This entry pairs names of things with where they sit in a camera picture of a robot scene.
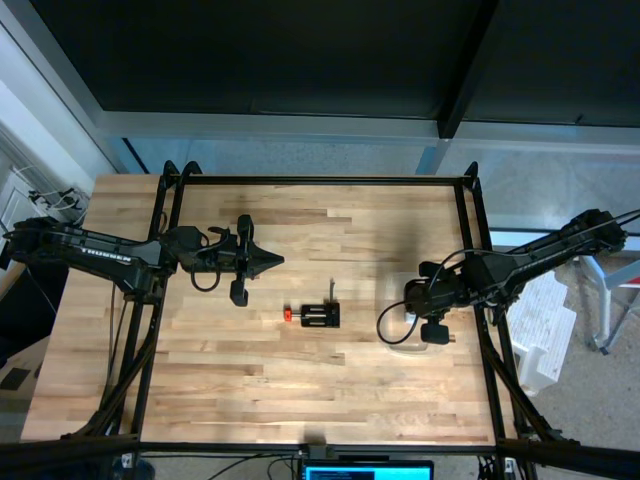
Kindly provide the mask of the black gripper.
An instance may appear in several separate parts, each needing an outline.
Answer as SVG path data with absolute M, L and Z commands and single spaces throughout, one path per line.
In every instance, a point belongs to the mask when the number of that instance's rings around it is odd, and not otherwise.
M 284 263 L 284 257 L 259 247 L 253 240 L 254 224 L 251 216 L 243 214 L 237 220 L 237 233 L 229 229 L 210 227 L 209 230 L 220 235 L 217 243 L 197 251 L 192 264 L 192 286 L 204 293 L 215 290 L 223 273 L 235 275 L 230 285 L 230 299 L 235 306 L 248 305 L 247 279 L 255 279 L 269 269 Z M 212 286 L 203 287 L 197 283 L 197 273 L 216 275 Z
M 422 262 L 418 274 L 418 279 L 405 284 L 405 310 L 415 320 L 425 321 L 420 328 L 424 343 L 447 345 L 449 328 L 442 321 L 451 309 L 468 306 L 467 288 L 454 270 L 433 262 Z

